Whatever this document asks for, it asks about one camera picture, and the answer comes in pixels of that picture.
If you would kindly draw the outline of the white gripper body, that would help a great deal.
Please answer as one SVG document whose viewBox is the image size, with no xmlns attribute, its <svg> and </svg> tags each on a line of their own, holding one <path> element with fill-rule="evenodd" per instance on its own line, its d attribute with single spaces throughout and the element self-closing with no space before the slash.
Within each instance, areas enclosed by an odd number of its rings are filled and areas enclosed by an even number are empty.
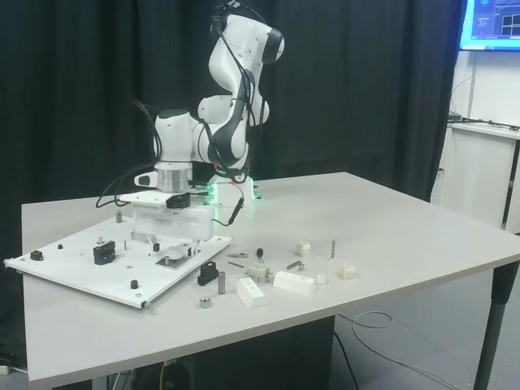
<svg viewBox="0 0 520 390">
<path fill-rule="evenodd" d="M 133 230 L 149 236 L 208 241 L 214 236 L 214 211 L 196 206 L 184 209 L 133 208 Z"/>
</svg>

